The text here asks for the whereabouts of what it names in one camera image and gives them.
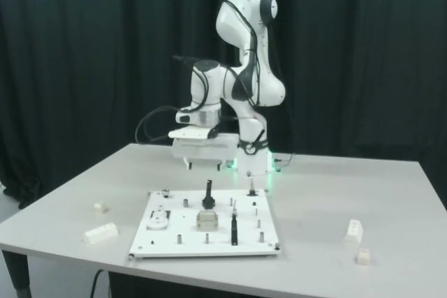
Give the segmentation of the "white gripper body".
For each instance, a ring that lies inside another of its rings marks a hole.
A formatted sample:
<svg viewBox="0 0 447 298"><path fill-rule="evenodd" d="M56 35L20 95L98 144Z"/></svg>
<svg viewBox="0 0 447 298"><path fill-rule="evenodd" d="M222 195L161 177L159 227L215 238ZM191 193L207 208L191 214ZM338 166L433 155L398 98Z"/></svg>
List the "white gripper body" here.
<svg viewBox="0 0 447 298"><path fill-rule="evenodd" d="M234 135L221 133L212 139L175 139L172 145L175 158L234 159Z"/></svg>

